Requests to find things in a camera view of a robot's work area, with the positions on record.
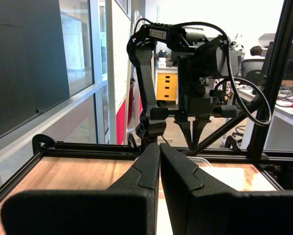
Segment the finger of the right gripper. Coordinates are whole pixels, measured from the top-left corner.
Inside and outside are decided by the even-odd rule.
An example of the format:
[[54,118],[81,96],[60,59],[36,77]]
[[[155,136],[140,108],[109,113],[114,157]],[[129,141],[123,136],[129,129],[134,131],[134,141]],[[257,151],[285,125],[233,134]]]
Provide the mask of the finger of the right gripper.
[[197,148],[203,129],[210,121],[194,121],[194,148]]
[[180,127],[183,133],[183,136],[185,138],[188,148],[192,150],[193,144],[192,144],[192,137],[191,137],[191,130],[190,130],[190,121],[181,121],[181,122],[178,121],[177,125]]

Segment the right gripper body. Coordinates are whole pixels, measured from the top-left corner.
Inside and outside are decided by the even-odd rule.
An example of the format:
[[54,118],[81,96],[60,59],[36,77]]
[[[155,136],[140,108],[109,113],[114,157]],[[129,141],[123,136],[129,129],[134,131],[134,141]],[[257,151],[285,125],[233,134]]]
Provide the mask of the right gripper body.
[[237,108],[224,105],[221,91],[209,89],[209,80],[224,78],[217,64],[204,64],[193,57],[178,59],[179,108],[169,111],[167,108],[152,108],[152,120],[164,120],[169,115],[186,114],[191,117],[210,115],[218,118],[236,118]]

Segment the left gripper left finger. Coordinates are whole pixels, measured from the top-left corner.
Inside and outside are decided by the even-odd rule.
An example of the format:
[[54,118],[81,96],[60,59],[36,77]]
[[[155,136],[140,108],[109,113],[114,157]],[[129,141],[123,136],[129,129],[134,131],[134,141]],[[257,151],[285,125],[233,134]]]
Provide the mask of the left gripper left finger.
[[106,190],[29,190],[9,197],[8,235],[154,235],[160,149],[150,144]]

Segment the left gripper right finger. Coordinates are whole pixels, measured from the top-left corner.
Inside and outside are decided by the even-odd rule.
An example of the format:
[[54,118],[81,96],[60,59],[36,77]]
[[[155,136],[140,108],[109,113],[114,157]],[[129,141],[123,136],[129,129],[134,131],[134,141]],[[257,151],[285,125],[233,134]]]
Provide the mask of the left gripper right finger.
[[167,144],[161,182],[176,235],[293,235],[293,191],[237,191]]

